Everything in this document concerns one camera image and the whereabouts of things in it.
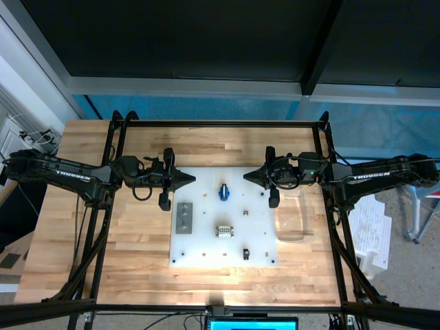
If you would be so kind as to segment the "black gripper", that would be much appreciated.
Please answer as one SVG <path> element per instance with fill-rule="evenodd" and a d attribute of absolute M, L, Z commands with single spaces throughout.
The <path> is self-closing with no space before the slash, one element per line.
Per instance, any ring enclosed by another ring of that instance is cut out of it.
<path fill-rule="evenodd" d="M 300 171 L 290 162 L 298 161 L 296 156 L 276 156 L 275 148 L 268 146 L 265 164 L 244 174 L 244 180 L 269 189 L 269 207 L 277 208 L 281 201 L 280 190 L 294 190 L 300 183 Z"/>
<path fill-rule="evenodd" d="M 176 190 L 195 182 L 196 177 L 174 168 L 175 154 L 172 148 L 164 149 L 162 161 L 156 157 L 151 158 L 151 162 L 151 170 L 147 179 L 148 187 L 161 188 L 162 192 L 159 194 L 158 205 L 161 210 L 171 210 L 169 193 L 173 193 Z"/>

